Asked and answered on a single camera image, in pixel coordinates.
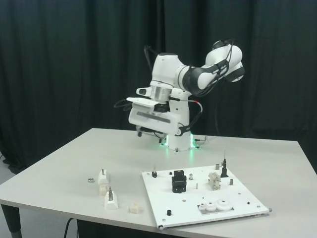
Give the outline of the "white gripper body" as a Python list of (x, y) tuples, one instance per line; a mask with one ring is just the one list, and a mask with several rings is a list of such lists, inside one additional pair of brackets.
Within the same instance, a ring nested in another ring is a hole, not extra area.
[(176, 134), (181, 117), (178, 114), (150, 111), (150, 108), (132, 106), (129, 122), (133, 125), (156, 130), (166, 134)]

